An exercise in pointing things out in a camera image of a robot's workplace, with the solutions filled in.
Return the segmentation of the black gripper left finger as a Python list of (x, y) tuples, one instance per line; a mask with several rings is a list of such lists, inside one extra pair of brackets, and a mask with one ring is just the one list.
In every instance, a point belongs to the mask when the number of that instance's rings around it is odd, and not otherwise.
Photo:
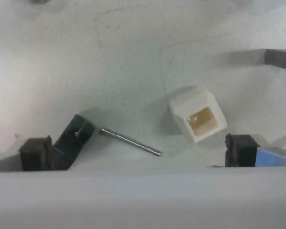
[(17, 139), (4, 153), (0, 153), (0, 172), (52, 170), (52, 138)]

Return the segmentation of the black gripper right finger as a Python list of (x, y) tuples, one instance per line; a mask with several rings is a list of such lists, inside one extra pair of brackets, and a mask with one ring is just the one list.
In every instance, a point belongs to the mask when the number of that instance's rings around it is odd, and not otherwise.
[(286, 167), (286, 149), (270, 145), (260, 135), (225, 137), (226, 167)]

